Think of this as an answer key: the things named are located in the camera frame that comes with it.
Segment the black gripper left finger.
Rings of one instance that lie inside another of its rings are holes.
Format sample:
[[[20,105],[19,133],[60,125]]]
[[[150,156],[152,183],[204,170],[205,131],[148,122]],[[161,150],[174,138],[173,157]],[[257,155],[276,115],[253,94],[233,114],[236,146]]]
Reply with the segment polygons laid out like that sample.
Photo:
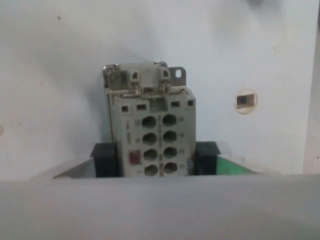
[[[117,149],[112,143],[96,143],[90,159],[70,167],[54,178],[116,178]]]

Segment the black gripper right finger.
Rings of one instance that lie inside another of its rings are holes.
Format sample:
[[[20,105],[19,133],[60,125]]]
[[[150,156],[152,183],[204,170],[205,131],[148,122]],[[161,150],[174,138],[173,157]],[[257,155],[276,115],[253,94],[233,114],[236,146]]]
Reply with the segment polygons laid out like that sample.
[[[233,154],[226,141],[198,141],[195,149],[195,174],[236,176],[262,174],[263,168]]]

